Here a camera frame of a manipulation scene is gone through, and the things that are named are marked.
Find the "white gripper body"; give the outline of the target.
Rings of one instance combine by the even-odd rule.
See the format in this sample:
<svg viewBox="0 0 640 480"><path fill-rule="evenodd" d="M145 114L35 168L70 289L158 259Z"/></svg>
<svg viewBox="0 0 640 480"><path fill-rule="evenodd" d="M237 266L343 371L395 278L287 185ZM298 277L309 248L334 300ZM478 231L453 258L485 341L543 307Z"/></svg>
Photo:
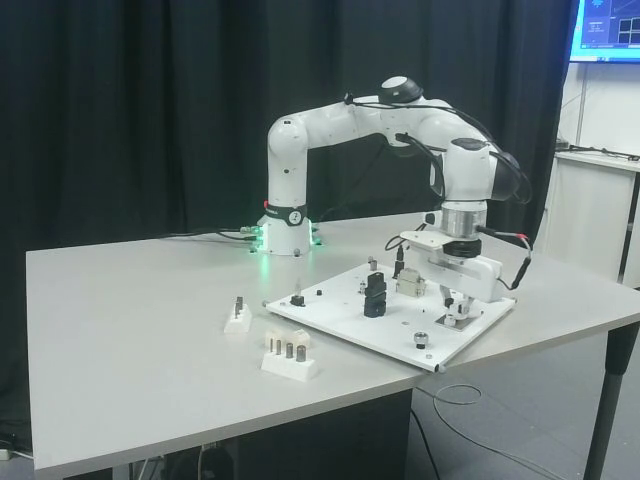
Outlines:
<svg viewBox="0 0 640 480"><path fill-rule="evenodd" d="M473 299L491 303L502 298L498 279L502 263L485 256L449 258L444 252L411 244L420 272L431 282Z"/></svg>

